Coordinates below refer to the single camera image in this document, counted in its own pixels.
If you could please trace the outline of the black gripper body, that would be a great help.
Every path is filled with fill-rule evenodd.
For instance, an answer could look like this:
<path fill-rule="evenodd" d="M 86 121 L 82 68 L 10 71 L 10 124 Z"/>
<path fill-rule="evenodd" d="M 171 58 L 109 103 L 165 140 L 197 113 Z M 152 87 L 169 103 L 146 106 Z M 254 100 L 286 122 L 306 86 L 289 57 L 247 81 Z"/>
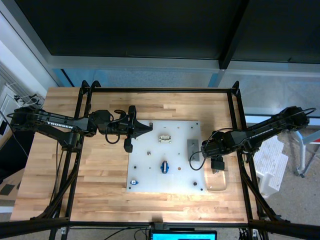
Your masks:
<path fill-rule="evenodd" d="M 120 136 L 126 136 L 123 147 L 127 153 L 131 153 L 133 151 L 132 137 L 134 135 L 135 121 L 137 119 L 136 107 L 134 105 L 129 106 L 128 113 L 117 109 L 116 113 L 119 114 L 119 118 L 116 120 L 116 133 L 118 139 Z"/>
<path fill-rule="evenodd" d="M 211 169 L 215 171 L 225 170 L 225 163 L 221 155 L 211 158 Z"/>

